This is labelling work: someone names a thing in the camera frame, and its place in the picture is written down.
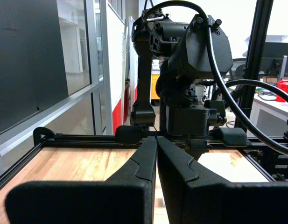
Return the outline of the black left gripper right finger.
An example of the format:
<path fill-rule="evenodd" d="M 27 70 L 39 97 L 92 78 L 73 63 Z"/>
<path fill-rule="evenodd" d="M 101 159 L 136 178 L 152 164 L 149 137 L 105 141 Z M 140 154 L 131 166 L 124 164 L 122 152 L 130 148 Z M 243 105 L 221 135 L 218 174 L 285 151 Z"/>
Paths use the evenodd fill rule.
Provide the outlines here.
<path fill-rule="evenodd" d="M 158 173 L 172 224 L 288 224 L 288 182 L 230 182 L 164 137 Z"/>

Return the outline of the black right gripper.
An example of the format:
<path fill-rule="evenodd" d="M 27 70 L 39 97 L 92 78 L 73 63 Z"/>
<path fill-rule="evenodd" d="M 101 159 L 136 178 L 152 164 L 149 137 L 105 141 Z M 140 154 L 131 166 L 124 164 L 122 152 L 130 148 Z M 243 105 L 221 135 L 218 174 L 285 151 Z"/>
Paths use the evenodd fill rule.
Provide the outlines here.
<path fill-rule="evenodd" d="M 247 135 L 240 128 L 216 128 L 208 126 L 187 126 L 178 135 L 167 131 L 150 131 L 143 126 L 119 126 L 115 131 L 115 143 L 137 145 L 148 137 L 164 137 L 176 146 L 190 150 L 190 155 L 197 161 L 202 154 L 209 152 L 209 145 L 219 144 L 225 147 L 246 147 Z"/>

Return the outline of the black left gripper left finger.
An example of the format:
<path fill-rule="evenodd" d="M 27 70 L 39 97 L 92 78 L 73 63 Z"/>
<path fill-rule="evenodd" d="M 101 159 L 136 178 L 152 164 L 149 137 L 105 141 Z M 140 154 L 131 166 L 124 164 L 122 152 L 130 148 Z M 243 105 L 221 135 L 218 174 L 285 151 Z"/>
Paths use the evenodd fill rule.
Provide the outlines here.
<path fill-rule="evenodd" d="M 5 210 L 12 224 L 150 224 L 157 142 L 148 137 L 103 182 L 35 181 L 14 187 Z"/>

